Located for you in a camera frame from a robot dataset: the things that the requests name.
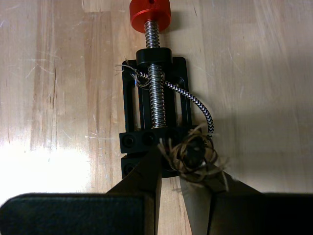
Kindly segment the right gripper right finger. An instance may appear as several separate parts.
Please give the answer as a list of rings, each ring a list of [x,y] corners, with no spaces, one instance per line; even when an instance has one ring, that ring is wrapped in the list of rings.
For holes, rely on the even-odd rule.
[[[260,192],[219,169],[182,175],[194,235],[311,235],[311,193]]]

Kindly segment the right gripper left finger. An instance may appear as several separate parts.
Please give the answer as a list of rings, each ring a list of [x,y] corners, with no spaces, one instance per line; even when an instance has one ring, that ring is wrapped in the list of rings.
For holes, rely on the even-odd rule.
[[[0,208],[3,235],[155,235],[162,155],[153,147],[106,193],[27,193]]]

